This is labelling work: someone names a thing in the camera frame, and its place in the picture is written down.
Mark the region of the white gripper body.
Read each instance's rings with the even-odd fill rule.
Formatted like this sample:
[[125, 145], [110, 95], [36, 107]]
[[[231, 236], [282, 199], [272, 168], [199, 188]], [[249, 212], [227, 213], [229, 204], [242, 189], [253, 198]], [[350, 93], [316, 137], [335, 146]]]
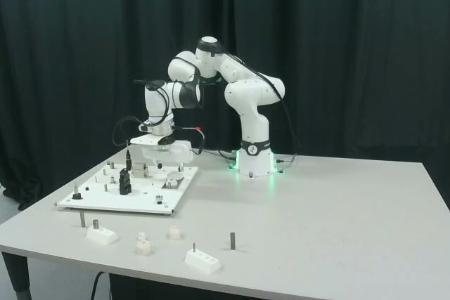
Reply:
[[169, 145], [143, 146], [143, 156], [156, 162], [189, 163], [193, 161], [190, 141], [174, 141]]

